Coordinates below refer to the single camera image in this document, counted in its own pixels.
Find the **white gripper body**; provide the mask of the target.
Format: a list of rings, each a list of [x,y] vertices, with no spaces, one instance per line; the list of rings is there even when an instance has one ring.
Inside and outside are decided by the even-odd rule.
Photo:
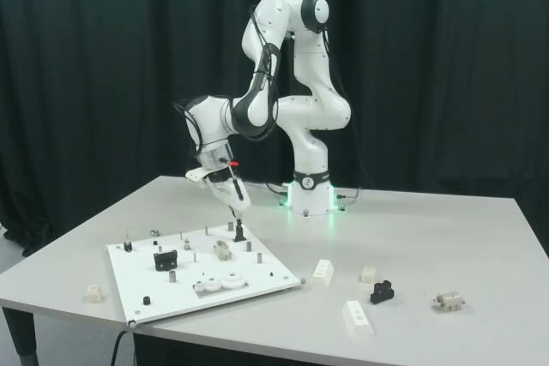
[[[251,204],[249,194],[244,186],[244,182],[237,177],[237,184],[229,178],[222,182],[208,182],[208,186],[213,196],[228,207],[232,207],[236,212],[243,213]]]

